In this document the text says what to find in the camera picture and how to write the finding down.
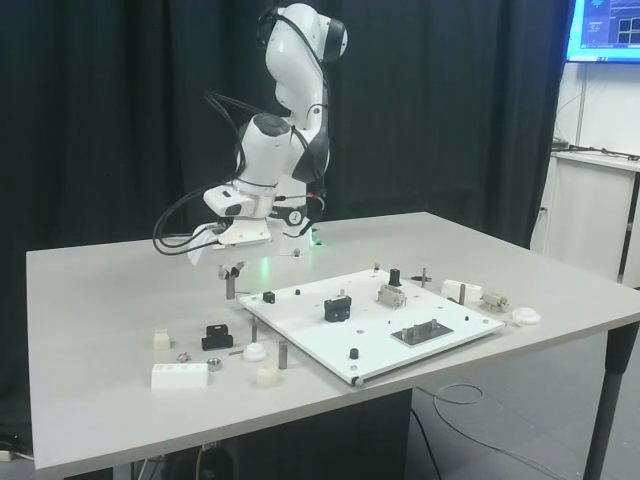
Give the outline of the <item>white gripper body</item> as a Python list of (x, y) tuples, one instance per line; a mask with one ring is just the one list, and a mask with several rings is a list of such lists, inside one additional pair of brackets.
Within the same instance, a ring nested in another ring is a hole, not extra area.
[(206, 223), (194, 230), (187, 258), (192, 265), (229, 265), (247, 261), (270, 248), (271, 233), (266, 223)]

